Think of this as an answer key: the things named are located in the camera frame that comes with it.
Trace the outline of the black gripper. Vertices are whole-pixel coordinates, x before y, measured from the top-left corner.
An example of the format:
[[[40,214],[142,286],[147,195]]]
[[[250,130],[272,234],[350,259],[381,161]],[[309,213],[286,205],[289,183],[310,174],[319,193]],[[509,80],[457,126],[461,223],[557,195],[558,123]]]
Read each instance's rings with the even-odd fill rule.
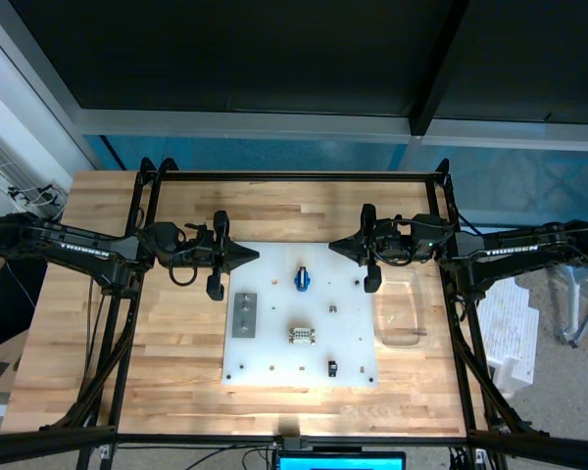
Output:
[[[380,262],[403,267],[413,260],[410,245],[401,235],[398,222],[391,218],[378,219],[372,204],[363,205],[361,228],[353,235],[330,242],[328,248],[367,268],[364,290],[368,294],[376,293],[381,286]]]
[[[195,270],[212,270],[207,277],[206,292],[212,301],[222,301],[224,287],[221,276],[258,259],[260,253],[228,237],[229,219],[225,211],[215,212],[212,229],[208,229],[206,224],[186,223],[185,227],[195,230],[196,236],[188,243],[188,252],[183,256],[184,262]]]

